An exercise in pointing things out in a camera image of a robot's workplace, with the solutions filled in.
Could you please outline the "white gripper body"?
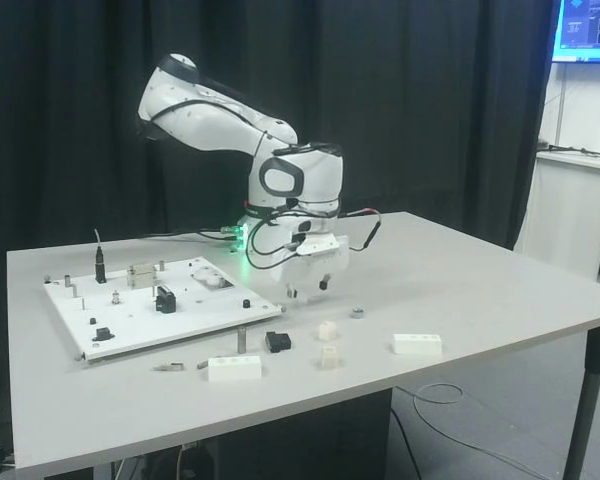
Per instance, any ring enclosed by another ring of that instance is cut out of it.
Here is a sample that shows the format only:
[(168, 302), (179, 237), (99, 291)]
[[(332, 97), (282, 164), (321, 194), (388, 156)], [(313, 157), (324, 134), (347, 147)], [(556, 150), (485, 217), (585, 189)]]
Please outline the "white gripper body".
[(297, 248), (284, 257), (278, 267), (278, 281), (287, 288), (298, 291), (297, 301), (321, 296), (326, 291), (319, 289), (322, 279), (332, 278), (344, 271), (349, 263), (348, 237), (306, 237)]

